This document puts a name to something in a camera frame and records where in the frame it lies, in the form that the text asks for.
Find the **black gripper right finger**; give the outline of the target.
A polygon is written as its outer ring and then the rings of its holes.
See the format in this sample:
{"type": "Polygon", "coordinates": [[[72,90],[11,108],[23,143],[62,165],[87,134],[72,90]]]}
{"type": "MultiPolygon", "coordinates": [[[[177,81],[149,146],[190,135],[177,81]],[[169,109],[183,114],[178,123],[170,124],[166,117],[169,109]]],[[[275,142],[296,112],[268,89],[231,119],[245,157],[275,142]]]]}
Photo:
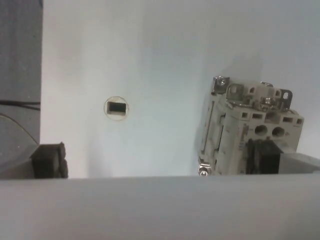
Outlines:
{"type": "Polygon", "coordinates": [[[283,140],[250,139],[246,150],[247,175],[313,174],[320,172],[318,158],[296,152],[283,140]]]}

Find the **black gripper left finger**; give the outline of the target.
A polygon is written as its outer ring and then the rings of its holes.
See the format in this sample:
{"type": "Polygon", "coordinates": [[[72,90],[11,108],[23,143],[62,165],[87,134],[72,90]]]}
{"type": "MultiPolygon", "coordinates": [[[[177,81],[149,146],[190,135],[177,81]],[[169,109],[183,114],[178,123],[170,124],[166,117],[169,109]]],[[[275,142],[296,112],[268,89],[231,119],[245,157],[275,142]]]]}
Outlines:
{"type": "Polygon", "coordinates": [[[27,147],[0,164],[1,179],[67,179],[68,162],[63,142],[27,147]]]}

